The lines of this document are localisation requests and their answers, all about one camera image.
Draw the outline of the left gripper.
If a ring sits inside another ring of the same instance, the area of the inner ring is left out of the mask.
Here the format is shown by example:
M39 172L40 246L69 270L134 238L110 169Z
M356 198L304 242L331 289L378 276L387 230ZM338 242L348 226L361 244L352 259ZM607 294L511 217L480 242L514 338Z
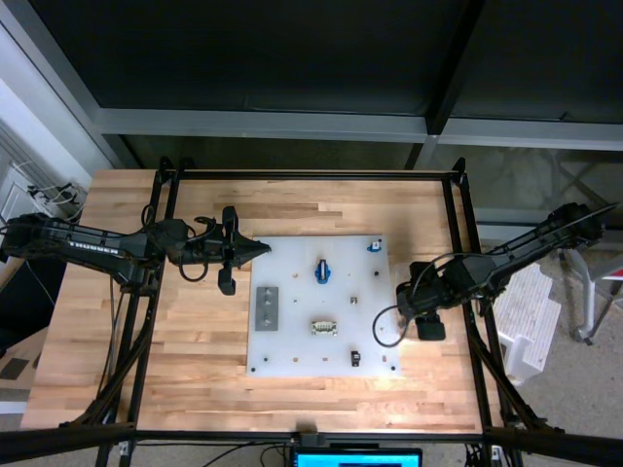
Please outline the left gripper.
M226 206L222 212L222 225L224 229L223 269L240 268L240 266L244 266L252 260L272 251L269 244L242 237L240 239L240 249L245 252L239 257L238 224L239 218L235 208L233 206Z

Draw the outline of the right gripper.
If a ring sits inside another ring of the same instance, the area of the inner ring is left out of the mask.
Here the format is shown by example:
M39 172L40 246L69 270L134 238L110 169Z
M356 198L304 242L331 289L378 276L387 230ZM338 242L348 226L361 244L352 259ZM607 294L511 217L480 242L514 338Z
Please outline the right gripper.
M441 279L431 263L413 262L408 281L396 287L398 312L404 321L427 317L440 303Z

